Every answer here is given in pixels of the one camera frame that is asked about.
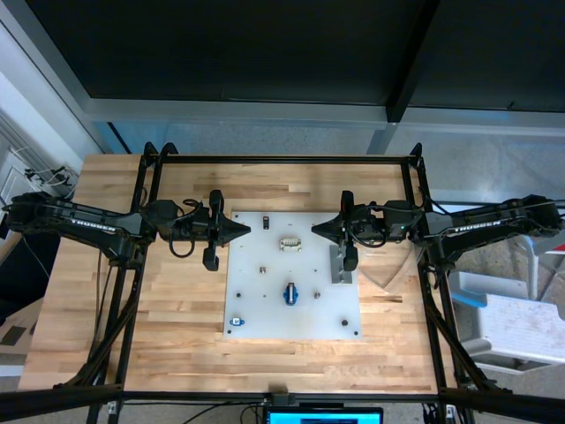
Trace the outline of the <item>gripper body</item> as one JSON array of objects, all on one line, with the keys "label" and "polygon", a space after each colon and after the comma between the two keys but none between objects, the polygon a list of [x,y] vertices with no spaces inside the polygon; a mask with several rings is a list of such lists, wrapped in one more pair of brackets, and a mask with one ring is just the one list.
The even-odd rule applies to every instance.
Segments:
[{"label": "gripper body", "polygon": [[193,220],[193,238],[195,241],[207,242],[203,251],[202,263],[206,270],[217,271],[219,269],[219,258],[216,248],[223,247],[222,217],[224,198],[220,190],[213,190],[209,194],[208,207],[202,208],[196,213]]},{"label": "gripper body", "polygon": [[353,271],[358,265],[358,249],[356,245],[367,248],[376,247],[376,217],[372,214],[372,207],[356,205],[354,194],[343,191],[341,197],[341,216],[344,248],[343,268]]}]

